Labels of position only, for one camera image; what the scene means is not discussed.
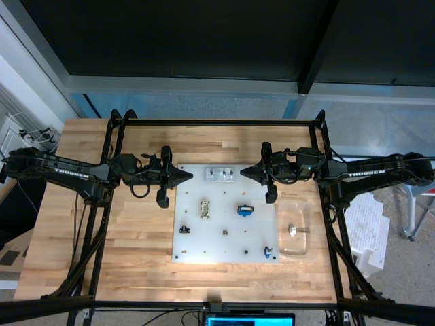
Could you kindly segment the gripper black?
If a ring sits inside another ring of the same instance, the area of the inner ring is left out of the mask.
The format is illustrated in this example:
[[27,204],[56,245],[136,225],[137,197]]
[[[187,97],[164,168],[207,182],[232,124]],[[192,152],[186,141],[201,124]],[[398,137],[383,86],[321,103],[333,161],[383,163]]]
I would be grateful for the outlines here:
[[275,182],[283,185],[292,185],[296,182],[296,164],[287,159],[287,156],[293,155],[294,152],[289,148],[273,153],[271,144],[263,142],[261,161],[253,166],[244,168],[240,174],[260,185],[264,185],[265,180],[265,185],[267,186],[266,203],[274,204],[278,198]]
[[[142,154],[141,156],[149,159],[148,165],[142,170],[142,184],[148,187],[158,185],[160,189],[157,191],[156,202],[160,208],[168,208],[167,188],[169,187],[169,166],[172,162],[170,147],[168,145],[162,147],[160,158],[150,154]],[[173,164],[171,164],[171,175],[171,189],[193,178],[192,173],[186,172]]]

